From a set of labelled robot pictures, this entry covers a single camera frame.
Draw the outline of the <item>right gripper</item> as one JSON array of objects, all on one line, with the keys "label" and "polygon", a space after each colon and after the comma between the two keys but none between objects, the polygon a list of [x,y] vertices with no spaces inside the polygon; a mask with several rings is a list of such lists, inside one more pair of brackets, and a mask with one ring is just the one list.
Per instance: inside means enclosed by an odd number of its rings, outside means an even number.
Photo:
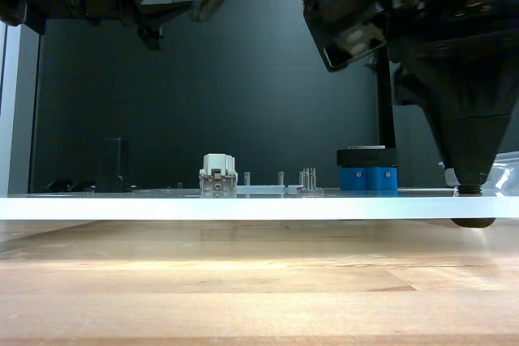
[{"label": "right gripper", "polygon": [[387,34],[444,167],[479,190],[518,100],[518,0],[393,0]]}]

